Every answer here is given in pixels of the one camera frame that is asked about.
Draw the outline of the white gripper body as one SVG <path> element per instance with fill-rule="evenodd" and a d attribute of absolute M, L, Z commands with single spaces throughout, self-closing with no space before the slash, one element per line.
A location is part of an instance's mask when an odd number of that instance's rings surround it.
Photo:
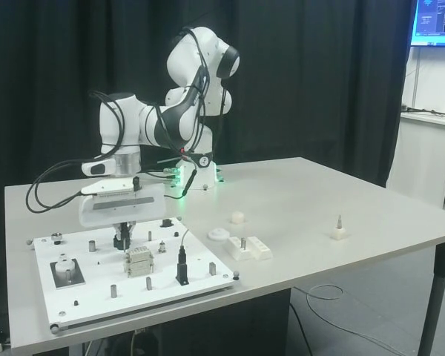
<path fill-rule="evenodd" d="M 87 228 L 157 220 L 166 214 L 165 186 L 147 185 L 138 191 L 94 194 L 82 199 L 79 222 Z"/>

